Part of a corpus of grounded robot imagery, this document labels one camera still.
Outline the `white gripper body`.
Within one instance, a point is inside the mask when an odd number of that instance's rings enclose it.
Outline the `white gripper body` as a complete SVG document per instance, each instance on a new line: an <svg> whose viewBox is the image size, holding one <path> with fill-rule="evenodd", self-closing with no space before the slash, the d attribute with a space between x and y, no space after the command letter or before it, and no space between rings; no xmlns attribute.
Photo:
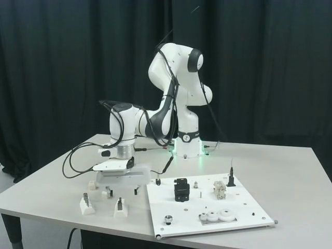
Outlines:
<svg viewBox="0 0 332 249"><path fill-rule="evenodd" d="M137 165L126 174L97 172L95 182L99 186L146 185L150 183L150 169L144 165Z"/></svg>

